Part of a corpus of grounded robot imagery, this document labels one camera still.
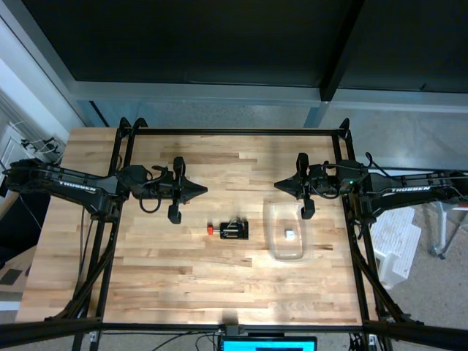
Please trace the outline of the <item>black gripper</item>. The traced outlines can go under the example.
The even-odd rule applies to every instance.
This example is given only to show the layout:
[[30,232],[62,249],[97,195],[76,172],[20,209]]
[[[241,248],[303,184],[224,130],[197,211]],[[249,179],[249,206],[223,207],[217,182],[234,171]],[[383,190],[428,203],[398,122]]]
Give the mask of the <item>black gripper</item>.
[[303,201],[301,218],[311,219],[315,214],[315,204],[311,199],[317,195],[326,200],[334,200],[339,196],[336,179],[328,175],[322,165],[310,165],[308,155],[299,153],[296,160],[297,172],[281,181],[274,183],[274,187]]
[[167,217],[172,224],[181,223],[181,212],[179,211],[180,204],[189,202],[197,196],[205,194],[207,187],[193,183],[187,178],[184,179],[186,171],[185,161],[182,156],[177,156],[173,160],[173,170],[169,171],[168,167],[163,167],[158,185],[158,195],[162,200],[171,200]]

